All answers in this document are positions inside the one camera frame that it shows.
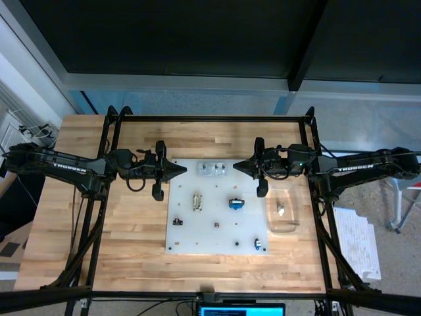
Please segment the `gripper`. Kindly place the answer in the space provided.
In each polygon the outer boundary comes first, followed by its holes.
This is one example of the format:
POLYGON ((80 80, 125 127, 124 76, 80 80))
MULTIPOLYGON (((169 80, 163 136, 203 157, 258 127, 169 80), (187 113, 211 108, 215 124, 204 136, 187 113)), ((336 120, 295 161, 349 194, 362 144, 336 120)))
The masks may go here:
POLYGON ((166 157, 166 146, 162 140, 155 145, 155 154, 147 151, 144 158, 143 166, 140 168, 142 186, 137 191, 142 191, 146 185, 146 180, 153 179, 155 183, 152 185, 152 196, 156 201, 164 199, 164 191, 162 183, 169 182, 173 178, 187 172, 187 168, 177 163, 173 163, 166 157))
POLYGON ((264 139, 258 137, 255 140, 255 154, 244 161, 234 163, 233 168, 250 176, 253 180, 257 179, 259 181, 257 197, 264 198, 269 191, 266 178, 285 180, 289 177, 288 160, 280 156, 280 152, 285 151, 286 149, 281 145, 265 148, 264 139))

